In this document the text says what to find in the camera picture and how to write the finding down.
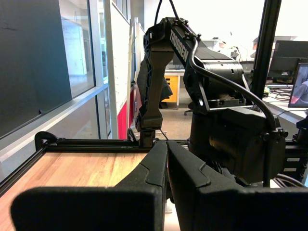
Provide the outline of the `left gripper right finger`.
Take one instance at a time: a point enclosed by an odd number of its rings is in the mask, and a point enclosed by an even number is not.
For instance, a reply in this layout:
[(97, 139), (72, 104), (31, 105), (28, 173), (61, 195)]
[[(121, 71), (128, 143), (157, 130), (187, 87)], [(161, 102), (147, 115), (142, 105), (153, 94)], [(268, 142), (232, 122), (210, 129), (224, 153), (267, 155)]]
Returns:
[(244, 188), (174, 141), (168, 175), (183, 231), (305, 231), (306, 188)]

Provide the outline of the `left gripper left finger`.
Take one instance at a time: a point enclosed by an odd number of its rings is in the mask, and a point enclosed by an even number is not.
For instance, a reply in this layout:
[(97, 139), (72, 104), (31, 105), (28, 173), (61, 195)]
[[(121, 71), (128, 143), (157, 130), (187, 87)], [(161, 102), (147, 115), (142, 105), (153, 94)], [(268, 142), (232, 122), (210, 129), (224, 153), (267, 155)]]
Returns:
[(116, 186), (36, 187), (11, 205), (18, 231), (161, 231), (167, 144), (158, 141)]

